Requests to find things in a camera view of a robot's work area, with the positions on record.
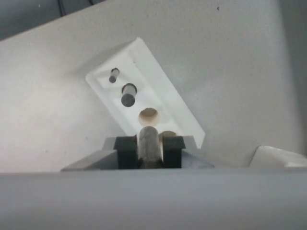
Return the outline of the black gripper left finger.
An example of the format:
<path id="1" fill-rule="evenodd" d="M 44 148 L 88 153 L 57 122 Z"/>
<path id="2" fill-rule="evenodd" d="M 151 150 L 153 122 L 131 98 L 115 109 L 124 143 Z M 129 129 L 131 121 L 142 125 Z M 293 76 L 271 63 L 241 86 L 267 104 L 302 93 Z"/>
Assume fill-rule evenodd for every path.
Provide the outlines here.
<path id="1" fill-rule="evenodd" d="M 103 147 L 62 171 L 130 170 L 138 168 L 137 137 L 106 138 Z"/>

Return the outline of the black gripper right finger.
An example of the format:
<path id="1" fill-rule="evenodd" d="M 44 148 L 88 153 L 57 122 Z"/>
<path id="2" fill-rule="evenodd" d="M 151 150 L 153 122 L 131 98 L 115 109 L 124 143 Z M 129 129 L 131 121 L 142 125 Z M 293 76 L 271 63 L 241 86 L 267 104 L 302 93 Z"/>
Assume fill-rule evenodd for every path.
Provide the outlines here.
<path id="1" fill-rule="evenodd" d="M 200 152 L 193 136 L 163 136 L 163 164 L 168 169 L 211 169 L 214 165 L 196 156 Z"/>

